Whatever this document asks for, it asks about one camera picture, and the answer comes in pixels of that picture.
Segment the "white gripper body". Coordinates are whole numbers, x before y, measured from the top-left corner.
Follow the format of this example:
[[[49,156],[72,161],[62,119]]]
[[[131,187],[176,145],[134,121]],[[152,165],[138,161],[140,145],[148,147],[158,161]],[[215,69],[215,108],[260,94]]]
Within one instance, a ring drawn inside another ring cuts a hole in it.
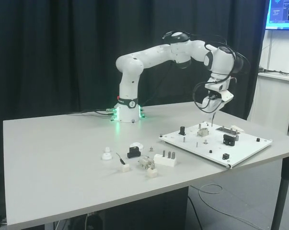
[[[215,113],[232,99],[233,94],[228,90],[220,92],[209,91],[208,95],[202,101],[201,109],[205,113]]]

